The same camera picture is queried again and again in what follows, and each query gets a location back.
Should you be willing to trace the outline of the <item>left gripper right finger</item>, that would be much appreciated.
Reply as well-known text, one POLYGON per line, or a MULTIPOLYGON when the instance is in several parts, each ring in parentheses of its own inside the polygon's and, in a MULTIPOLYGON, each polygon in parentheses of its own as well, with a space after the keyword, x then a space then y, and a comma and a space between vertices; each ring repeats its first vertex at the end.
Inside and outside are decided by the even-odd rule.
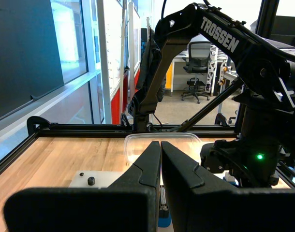
POLYGON ((162 179, 176 232, 295 232, 295 189, 237 188, 169 142, 162 179))

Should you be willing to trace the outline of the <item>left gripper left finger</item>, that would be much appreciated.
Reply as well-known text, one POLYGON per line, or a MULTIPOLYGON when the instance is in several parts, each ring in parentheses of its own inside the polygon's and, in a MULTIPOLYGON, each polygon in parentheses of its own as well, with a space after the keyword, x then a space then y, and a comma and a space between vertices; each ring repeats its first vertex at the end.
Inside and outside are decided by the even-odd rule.
POLYGON ((161 146, 152 142, 107 188, 27 188, 6 201, 11 232, 155 232, 161 146))

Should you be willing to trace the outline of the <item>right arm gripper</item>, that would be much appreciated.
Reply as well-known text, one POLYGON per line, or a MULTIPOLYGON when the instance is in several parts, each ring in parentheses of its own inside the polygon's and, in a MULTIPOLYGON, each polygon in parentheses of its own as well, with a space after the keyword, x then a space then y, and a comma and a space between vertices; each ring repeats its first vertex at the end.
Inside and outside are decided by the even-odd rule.
POLYGON ((280 159, 280 145, 231 144, 228 159, 229 174, 243 188, 266 188, 279 183, 276 167, 280 159))

